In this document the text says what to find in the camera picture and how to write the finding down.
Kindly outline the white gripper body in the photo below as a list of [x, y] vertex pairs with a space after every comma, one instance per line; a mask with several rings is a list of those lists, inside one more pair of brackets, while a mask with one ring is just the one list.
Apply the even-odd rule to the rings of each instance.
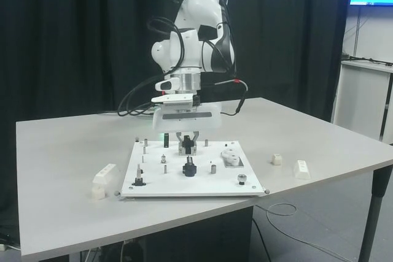
[[216, 129], [222, 124], [221, 110], [221, 103], [202, 103], [186, 112], [165, 112], [158, 108], [154, 112], [152, 126], [161, 133]]

